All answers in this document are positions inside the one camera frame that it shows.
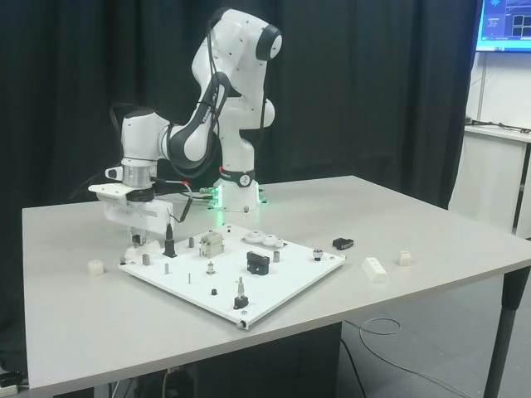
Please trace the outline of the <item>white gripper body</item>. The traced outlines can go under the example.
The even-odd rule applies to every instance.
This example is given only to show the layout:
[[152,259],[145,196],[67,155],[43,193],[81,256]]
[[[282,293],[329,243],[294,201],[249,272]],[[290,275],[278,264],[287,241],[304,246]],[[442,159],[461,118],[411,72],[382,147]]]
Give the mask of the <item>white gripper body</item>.
[[105,201],[104,214],[108,221],[158,235],[166,234],[168,224],[173,226],[170,216],[172,213],[173,204],[168,201],[127,203]]

